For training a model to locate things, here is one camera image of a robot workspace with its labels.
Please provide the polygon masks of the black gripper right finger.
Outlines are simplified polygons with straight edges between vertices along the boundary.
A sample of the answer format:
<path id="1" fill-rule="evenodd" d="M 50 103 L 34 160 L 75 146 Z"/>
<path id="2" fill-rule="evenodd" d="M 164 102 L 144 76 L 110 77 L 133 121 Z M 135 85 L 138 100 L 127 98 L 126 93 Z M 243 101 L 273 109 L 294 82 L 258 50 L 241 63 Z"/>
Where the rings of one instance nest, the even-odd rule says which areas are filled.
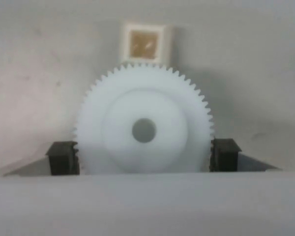
<path id="1" fill-rule="evenodd" d="M 211 141 L 210 172 L 266 172 L 279 171 L 280 168 L 253 157 L 244 155 L 234 139 Z"/>

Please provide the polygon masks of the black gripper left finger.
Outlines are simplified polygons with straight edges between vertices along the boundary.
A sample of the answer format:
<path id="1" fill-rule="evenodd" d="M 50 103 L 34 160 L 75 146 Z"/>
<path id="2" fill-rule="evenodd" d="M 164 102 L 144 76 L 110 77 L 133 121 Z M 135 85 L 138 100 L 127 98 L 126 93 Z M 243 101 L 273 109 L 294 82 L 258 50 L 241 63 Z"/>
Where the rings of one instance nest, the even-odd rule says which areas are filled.
<path id="1" fill-rule="evenodd" d="M 32 157 L 8 168 L 4 176 L 71 176 L 80 175 L 75 141 L 53 142 L 44 156 Z"/>

